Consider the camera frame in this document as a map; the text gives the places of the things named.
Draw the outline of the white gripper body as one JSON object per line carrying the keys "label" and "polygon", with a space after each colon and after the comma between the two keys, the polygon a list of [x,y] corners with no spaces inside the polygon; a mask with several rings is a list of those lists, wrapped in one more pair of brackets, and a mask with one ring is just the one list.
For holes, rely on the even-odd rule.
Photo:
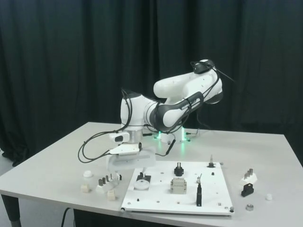
{"label": "white gripper body", "polygon": [[147,147],[138,152],[113,154],[107,157],[106,167],[110,172],[148,168],[156,164],[155,153],[155,147]]}

